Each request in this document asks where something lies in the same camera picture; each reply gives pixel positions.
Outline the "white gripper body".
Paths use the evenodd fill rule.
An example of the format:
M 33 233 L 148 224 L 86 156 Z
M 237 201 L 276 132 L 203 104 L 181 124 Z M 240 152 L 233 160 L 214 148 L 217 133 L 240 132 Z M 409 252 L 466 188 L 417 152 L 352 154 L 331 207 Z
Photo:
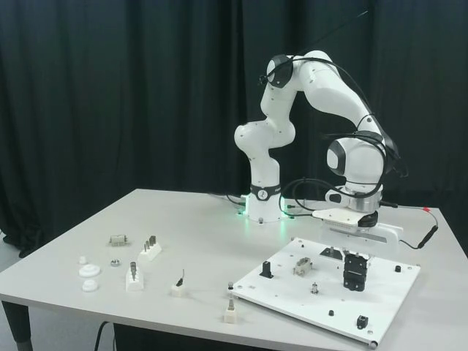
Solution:
M 357 227 L 324 222 L 320 243 L 360 254 L 396 254 L 402 233 L 401 227 L 383 223 Z

